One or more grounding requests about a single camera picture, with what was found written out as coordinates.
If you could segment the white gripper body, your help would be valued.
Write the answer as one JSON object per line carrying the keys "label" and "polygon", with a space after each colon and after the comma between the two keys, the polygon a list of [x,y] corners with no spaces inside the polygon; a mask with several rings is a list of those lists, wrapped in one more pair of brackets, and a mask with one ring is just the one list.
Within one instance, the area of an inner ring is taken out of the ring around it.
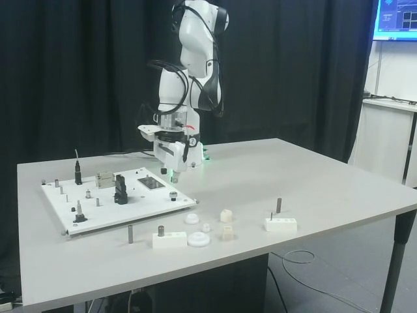
{"label": "white gripper body", "polygon": [[184,172],[188,169],[183,160],[185,144],[181,142],[167,143],[156,140],[153,145],[155,157],[168,169]]}

